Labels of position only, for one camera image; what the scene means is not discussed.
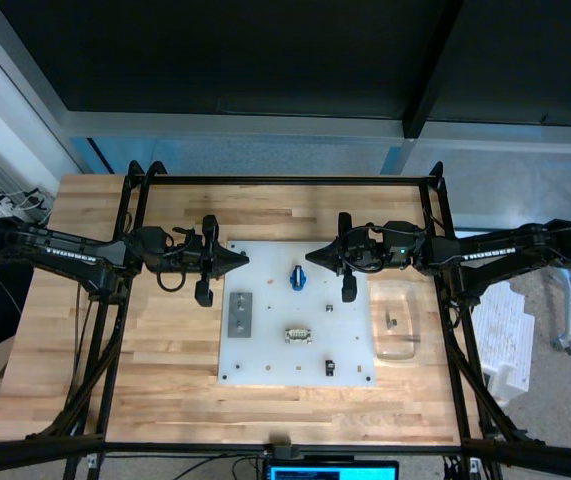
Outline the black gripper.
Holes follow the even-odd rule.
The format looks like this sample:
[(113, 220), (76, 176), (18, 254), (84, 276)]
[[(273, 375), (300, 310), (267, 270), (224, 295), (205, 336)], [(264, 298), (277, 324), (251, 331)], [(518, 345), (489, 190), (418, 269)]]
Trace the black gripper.
[(343, 274), (341, 295), (344, 303), (354, 302), (357, 297), (357, 279), (354, 271), (370, 274), (383, 269), (382, 245), (369, 235), (373, 227), (374, 224), (371, 222), (354, 227), (351, 215), (341, 212), (338, 216), (338, 237), (322, 248), (305, 255), (306, 261), (334, 274), (338, 273), (336, 257), (339, 257)]
[(184, 253), (185, 272), (200, 275), (194, 292), (194, 298), (200, 306), (213, 304), (211, 279), (218, 280), (232, 270), (249, 263), (249, 257), (243, 251), (238, 253), (218, 243), (218, 235), (219, 225), (216, 217), (206, 215), (202, 220), (201, 234), (194, 236)]

